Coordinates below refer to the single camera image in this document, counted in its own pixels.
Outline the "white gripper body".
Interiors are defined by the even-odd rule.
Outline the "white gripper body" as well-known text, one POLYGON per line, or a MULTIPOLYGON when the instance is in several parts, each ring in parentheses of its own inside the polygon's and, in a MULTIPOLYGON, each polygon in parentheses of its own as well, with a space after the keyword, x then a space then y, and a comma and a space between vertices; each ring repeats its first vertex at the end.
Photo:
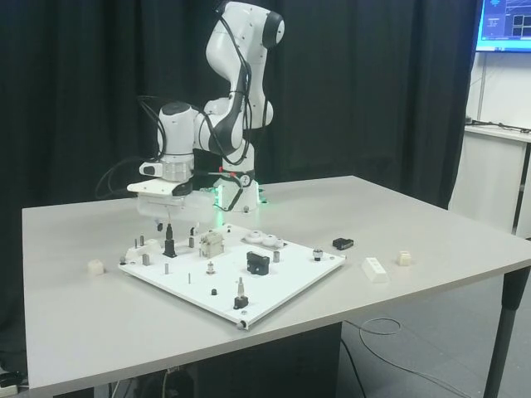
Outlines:
POLYGON ((214 196, 205 192, 180 197, 139 195, 137 210, 160 221, 210 221, 216 213, 214 202, 214 196))

